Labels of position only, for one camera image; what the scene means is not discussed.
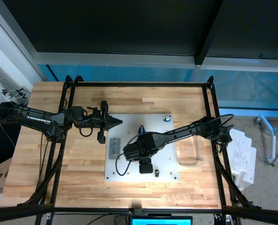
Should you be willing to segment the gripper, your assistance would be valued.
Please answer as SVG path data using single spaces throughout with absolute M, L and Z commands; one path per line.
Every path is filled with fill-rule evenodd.
M 122 120 L 114 118 L 113 116 L 108 114 L 108 103 L 107 101 L 101 101 L 100 109 L 98 110 L 97 107 L 93 108 L 92 111 L 92 118 L 90 121 L 90 128 L 99 128 L 99 132 L 97 133 L 97 141 L 99 143 L 105 143 L 106 137 L 104 132 L 106 131 L 106 122 L 107 130 L 110 130 L 116 126 L 122 124 Z
M 152 155 L 138 144 L 130 144 L 124 147 L 125 159 L 129 162 L 139 163 L 140 174 L 150 174 L 153 172 L 153 165 L 151 161 Z

